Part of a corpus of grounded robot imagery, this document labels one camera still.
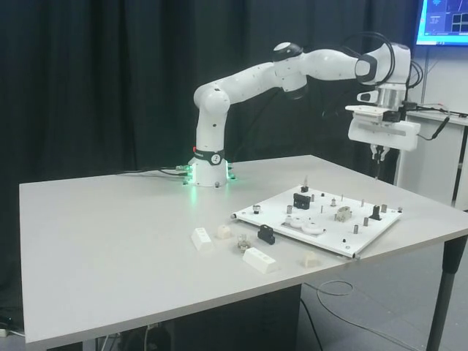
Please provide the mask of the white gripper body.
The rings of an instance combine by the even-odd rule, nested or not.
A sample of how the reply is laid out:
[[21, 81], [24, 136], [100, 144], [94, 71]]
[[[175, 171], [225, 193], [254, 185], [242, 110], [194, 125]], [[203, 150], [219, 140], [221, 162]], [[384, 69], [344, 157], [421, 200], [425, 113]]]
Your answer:
[[374, 123], [354, 118], [348, 137], [369, 145], [413, 151], [417, 148], [420, 124], [400, 121], [397, 123]]

